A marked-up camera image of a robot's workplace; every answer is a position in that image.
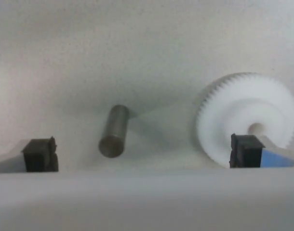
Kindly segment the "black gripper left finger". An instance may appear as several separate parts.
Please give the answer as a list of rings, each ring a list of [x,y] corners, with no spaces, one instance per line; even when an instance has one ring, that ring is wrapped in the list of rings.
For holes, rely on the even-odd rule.
[[[53,136],[20,140],[0,155],[0,173],[58,172],[57,144]]]

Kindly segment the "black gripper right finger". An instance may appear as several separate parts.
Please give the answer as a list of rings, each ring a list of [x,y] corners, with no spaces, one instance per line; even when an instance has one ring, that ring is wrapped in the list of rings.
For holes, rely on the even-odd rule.
[[[294,167],[294,151],[278,147],[267,136],[232,134],[229,167]]]

